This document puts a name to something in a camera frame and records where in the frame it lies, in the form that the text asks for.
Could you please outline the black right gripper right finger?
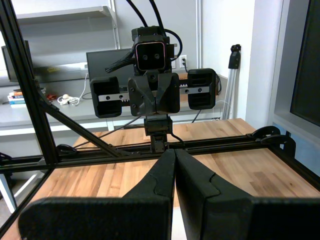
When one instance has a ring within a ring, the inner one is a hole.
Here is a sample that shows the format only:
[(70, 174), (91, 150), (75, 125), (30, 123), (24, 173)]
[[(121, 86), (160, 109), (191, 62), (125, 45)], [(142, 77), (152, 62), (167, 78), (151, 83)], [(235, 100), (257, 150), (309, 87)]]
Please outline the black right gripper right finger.
[(316, 240), (318, 198), (254, 197), (189, 153), (176, 152), (176, 190), (189, 240)]

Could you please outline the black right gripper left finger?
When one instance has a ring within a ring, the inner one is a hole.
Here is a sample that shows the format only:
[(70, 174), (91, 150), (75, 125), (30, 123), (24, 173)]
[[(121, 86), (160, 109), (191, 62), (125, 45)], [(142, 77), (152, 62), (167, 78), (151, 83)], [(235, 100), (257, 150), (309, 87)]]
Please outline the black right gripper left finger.
[(175, 151), (166, 150), (123, 197), (47, 197), (20, 214), (25, 240), (169, 240)]

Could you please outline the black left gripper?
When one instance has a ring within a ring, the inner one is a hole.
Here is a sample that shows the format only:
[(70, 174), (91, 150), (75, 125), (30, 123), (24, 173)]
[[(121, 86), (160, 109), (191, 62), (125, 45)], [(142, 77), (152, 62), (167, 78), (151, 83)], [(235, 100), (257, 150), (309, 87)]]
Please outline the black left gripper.
[(175, 72), (149, 70), (132, 76), (127, 92), (121, 92), (116, 76), (97, 77), (90, 82), (95, 115), (114, 118), (129, 106), (135, 117), (174, 114), (180, 111), (180, 96), (187, 95), (192, 110), (212, 109), (216, 104), (216, 72), (211, 68), (191, 69), (185, 81)]

